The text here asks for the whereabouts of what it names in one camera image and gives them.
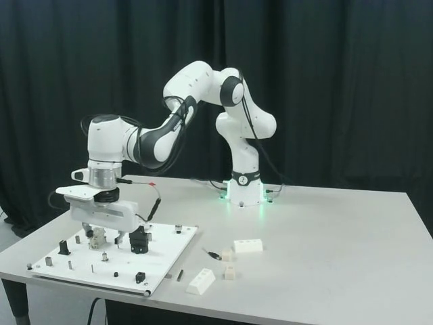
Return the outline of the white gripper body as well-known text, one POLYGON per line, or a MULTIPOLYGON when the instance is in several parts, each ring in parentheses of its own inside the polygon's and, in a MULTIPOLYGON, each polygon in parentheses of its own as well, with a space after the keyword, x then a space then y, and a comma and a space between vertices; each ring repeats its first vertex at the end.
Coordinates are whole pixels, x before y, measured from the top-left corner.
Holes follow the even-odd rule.
POLYGON ((99 204, 94 200, 70 201, 70 216, 73 220, 88 223, 92 227, 110 228, 112 230, 134 232, 139 221, 136 202, 119 200, 109 204, 99 204))

